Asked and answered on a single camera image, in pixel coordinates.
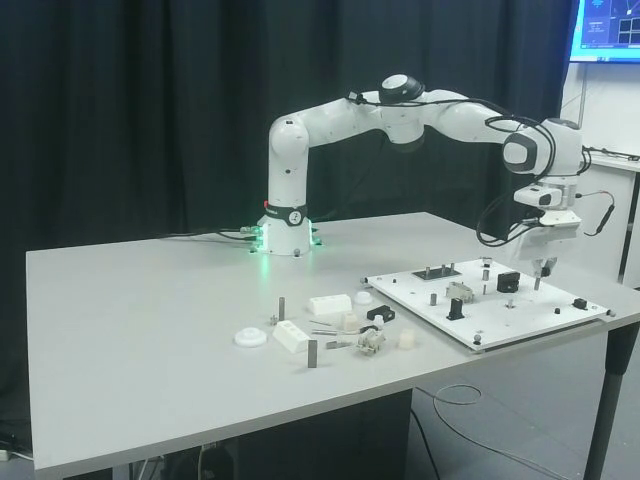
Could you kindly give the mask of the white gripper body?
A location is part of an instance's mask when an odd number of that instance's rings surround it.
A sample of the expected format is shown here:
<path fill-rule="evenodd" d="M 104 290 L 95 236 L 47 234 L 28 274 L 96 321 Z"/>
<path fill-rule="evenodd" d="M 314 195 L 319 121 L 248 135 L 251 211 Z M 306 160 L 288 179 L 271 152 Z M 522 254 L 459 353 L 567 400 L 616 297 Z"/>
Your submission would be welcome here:
<path fill-rule="evenodd" d="M 534 261 L 554 256 L 553 227 L 535 227 L 524 232 L 509 247 L 509 255 L 520 261 Z"/>

